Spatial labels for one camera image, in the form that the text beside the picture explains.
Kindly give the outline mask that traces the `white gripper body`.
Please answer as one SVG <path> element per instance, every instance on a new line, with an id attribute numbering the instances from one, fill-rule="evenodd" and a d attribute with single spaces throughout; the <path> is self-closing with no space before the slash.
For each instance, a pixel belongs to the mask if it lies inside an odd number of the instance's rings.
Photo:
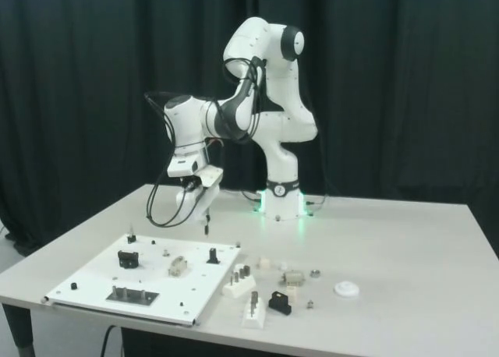
<path id="1" fill-rule="evenodd" d="M 175 221 L 206 221 L 209 208 L 218 195 L 218 186 L 199 186 L 190 191 L 181 189 L 175 198 L 179 212 Z"/>

